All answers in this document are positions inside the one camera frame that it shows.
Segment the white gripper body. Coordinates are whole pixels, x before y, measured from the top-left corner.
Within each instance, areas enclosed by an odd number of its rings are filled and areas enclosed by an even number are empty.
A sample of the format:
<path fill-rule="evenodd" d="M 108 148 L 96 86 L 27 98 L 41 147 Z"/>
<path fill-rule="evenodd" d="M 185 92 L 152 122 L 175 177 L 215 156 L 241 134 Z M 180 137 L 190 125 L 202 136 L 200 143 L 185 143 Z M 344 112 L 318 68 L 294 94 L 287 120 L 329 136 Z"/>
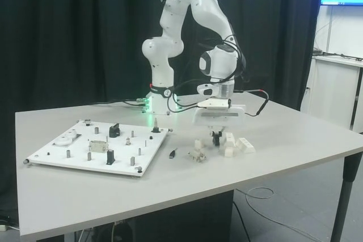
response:
<path fill-rule="evenodd" d="M 198 126 L 238 126 L 245 118 L 245 105 L 232 105 L 228 109 L 205 109 L 195 111 L 193 123 Z"/>

